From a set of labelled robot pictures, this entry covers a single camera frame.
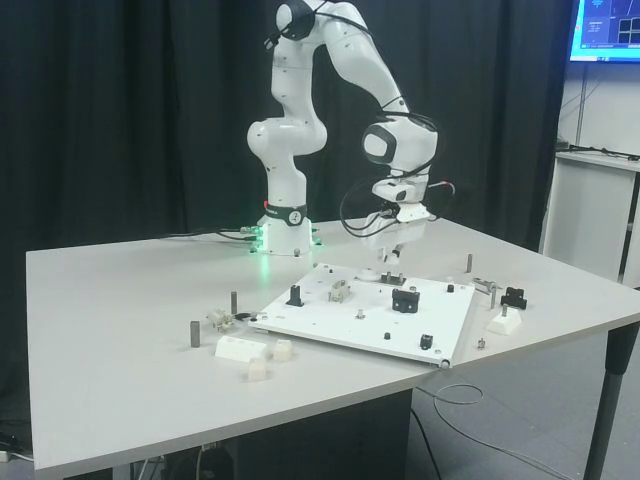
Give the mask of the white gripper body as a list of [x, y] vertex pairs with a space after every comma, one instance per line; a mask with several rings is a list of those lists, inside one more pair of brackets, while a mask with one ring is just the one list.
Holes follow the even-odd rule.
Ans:
[[417, 241], [423, 236], [427, 220], [426, 212], [412, 218], [402, 213], [400, 222], [393, 216], [383, 217], [379, 213], [371, 213], [366, 217], [366, 229], [360, 232], [360, 237], [372, 250], [402, 249], [403, 245]]

